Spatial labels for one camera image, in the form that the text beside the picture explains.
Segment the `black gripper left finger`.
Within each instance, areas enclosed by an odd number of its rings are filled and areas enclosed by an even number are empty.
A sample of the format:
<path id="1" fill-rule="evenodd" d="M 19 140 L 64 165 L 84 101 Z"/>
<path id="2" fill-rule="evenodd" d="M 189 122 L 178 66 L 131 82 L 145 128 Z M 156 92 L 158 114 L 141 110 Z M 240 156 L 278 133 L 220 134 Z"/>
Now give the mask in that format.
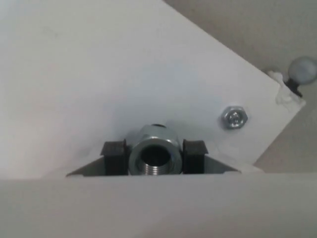
<path id="1" fill-rule="evenodd" d="M 90 162 L 66 176 L 102 177 L 127 175 L 127 144 L 126 140 L 106 141 L 100 158 Z"/>

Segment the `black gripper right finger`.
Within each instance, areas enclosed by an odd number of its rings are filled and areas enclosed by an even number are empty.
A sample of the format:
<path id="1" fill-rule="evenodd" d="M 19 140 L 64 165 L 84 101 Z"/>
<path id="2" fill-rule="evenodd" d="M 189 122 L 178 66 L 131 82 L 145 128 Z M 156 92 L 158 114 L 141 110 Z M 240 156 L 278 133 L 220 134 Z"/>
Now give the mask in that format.
<path id="1" fill-rule="evenodd" d="M 203 140 L 183 140 L 183 174 L 223 174 L 239 172 L 236 168 L 208 156 Z"/>

